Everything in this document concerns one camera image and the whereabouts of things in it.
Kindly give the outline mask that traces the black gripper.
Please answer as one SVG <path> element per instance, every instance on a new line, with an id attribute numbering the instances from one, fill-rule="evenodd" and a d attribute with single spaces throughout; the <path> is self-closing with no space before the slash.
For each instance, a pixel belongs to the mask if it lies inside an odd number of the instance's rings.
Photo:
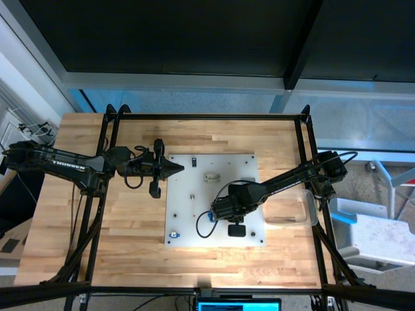
<path id="1" fill-rule="evenodd" d="M 241 203 L 233 203 L 231 205 L 231 212 L 230 215 L 227 217 L 227 221 L 230 223 L 230 225 L 228 226 L 228 236 L 246 236 L 246 226 L 244 225 L 245 216 L 246 208 Z"/>
<path id="2" fill-rule="evenodd" d="M 154 141 L 153 151 L 147 150 L 146 154 L 141 160 L 141 173 L 143 177 L 151 177 L 152 181 L 149 184 L 149 194 L 152 198 L 161 197 L 161 189 L 159 187 L 159 180 L 161 178 L 161 158 L 163 156 L 163 141 L 156 139 Z M 163 179 L 184 170 L 184 166 L 170 161 L 167 157 L 163 157 Z"/>

